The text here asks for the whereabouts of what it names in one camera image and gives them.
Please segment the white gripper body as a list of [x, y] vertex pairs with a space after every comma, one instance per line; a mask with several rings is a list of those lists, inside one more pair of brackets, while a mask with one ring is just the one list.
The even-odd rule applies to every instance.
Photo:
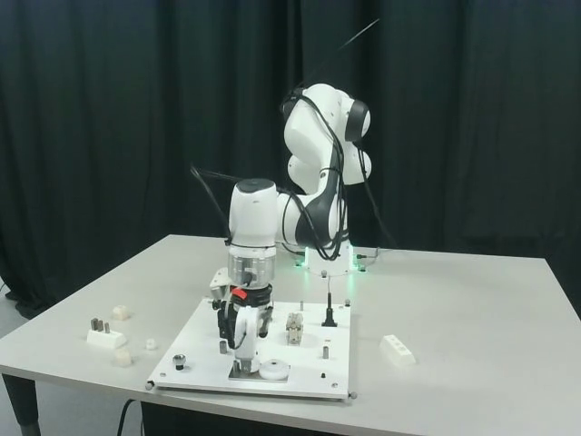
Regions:
[[234, 329], [234, 356], [240, 361], [258, 362], [259, 320], [258, 307], [243, 306], [238, 310]]

